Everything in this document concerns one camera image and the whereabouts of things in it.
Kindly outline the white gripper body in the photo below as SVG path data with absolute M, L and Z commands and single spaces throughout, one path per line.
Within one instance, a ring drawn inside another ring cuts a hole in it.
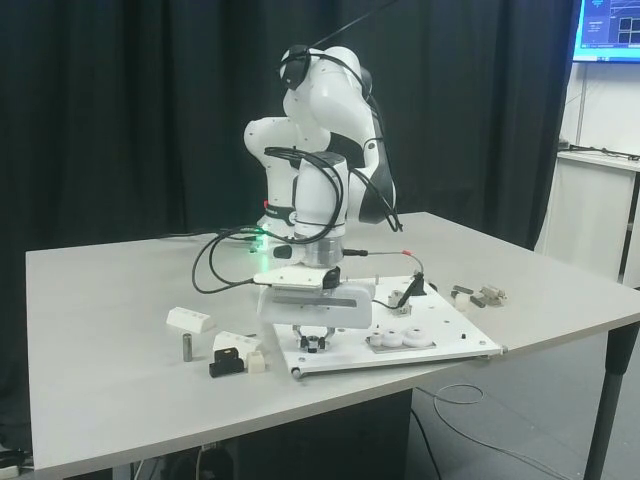
M 372 323 L 374 285 L 343 282 L 336 288 L 294 290 L 267 287 L 258 318 L 269 324 L 365 329 Z

